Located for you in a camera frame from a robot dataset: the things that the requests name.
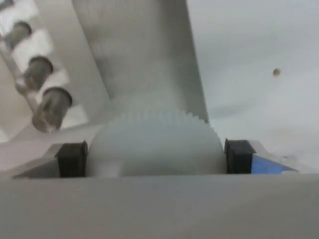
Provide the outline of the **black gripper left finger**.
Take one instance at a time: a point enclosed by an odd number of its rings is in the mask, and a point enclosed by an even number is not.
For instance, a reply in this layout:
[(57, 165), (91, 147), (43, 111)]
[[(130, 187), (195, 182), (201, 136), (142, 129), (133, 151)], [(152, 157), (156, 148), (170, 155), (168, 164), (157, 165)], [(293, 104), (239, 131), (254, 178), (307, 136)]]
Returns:
[(86, 176), (88, 144), (53, 144), (46, 153), (12, 170), (13, 178), (77, 178)]

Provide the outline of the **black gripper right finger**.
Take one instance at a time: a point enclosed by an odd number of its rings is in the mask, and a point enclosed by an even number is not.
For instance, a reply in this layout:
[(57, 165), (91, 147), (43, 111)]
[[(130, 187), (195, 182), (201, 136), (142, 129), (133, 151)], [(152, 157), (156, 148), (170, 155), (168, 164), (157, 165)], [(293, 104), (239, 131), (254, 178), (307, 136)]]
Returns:
[(228, 174), (283, 174), (298, 172), (284, 157), (267, 151), (258, 140), (226, 139), (224, 153)]

